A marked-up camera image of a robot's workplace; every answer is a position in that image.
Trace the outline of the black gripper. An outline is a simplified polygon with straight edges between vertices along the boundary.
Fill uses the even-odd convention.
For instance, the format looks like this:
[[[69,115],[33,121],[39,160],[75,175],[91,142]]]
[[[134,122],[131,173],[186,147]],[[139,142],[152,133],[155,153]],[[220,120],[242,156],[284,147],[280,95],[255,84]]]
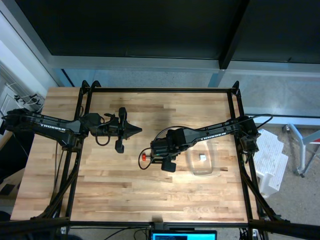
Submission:
[[[128,139],[133,135],[142,132],[142,128],[134,126],[127,122],[127,111],[125,107],[121,107],[118,110],[118,117],[114,114],[105,113],[107,117],[110,117],[108,122],[101,123],[96,129],[96,143],[99,146],[107,146],[111,140],[111,137],[117,137],[115,141],[115,150],[117,153],[124,153],[123,139]],[[106,143],[100,143],[98,137],[108,137]]]
[[[174,159],[173,151],[170,148],[167,140],[157,139],[150,143],[150,160],[152,164],[161,164],[161,170],[165,172],[174,173],[176,171],[176,163],[172,162]]]

